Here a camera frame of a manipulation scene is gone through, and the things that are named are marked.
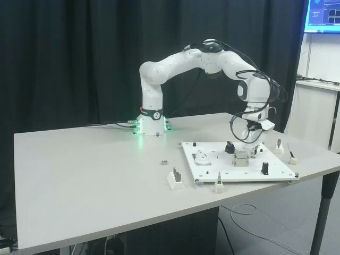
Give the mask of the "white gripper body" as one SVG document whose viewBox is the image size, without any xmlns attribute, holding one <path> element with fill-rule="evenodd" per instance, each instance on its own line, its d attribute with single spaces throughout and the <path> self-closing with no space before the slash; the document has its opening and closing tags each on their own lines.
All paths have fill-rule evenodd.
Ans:
<svg viewBox="0 0 340 255">
<path fill-rule="evenodd" d="M 262 129 L 254 131 L 244 130 L 241 135 L 242 148 L 251 150 L 262 143 Z"/>
</svg>

